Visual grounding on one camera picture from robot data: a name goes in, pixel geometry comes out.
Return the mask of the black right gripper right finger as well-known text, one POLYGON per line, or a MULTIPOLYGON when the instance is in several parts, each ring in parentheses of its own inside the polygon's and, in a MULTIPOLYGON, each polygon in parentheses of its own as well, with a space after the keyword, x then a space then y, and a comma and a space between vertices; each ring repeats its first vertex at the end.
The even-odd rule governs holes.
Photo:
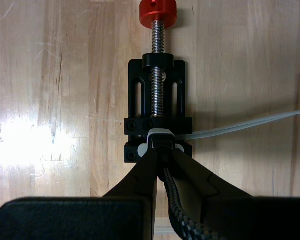
POLYGON ((184 240, 300 240, 300 197, 252 196, 174 149, 170 222, 184 240))

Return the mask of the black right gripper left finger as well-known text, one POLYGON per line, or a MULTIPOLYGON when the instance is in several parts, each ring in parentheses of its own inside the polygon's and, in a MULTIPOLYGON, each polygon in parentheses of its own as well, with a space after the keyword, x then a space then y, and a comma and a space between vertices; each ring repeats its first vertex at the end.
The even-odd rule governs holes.
POLYGON ((158 155, 149 150, 103 197, 24 197, 0 208, 0 240, 151 240, 158 155))

